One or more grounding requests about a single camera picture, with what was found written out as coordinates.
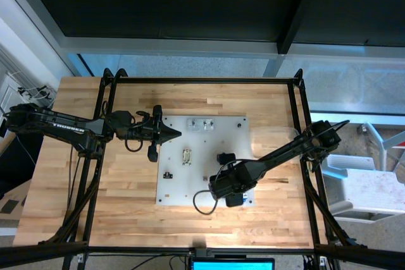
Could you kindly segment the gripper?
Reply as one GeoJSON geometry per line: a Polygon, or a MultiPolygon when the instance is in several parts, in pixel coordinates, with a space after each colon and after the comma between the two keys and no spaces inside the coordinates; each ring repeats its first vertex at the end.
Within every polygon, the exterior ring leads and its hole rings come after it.
{"type": "Polygon", "coordinates": [[[151,162],[157,162],[157,145],[159,144],[160,133],[164,133],[161,136],[161,144],[164,144],[181,137],[182,132],[167,126],[164,121],[162,121],[163,111],[161,105],[155,105],[152,114],[145,111],[137,111],[136,115],[141,116],[142,121],[136,123],[134,126],[134,139],[140,142],[140,145],[137,149],[133,150],[133,152],[139,152],[143,148],[144,142],[148,141],[151,144],[147,150],[147,158],[151,162]]]}
{"type": "MultiPolygon", "coordinates": [[[[217,174],[209,178],[209,187],[213,186],[215,181],[219,181],[221,177],[224,177],[228,173],[233,172],[234,166],[238,160],[234,153],[221,153],[216,156],[216,161],[220,164],[221,168],[217,174]]],[[[225,196],[225,203],[227,207],[238,207],[244,203],[244,197],[241,193],[232,193],[225,196]]]]}

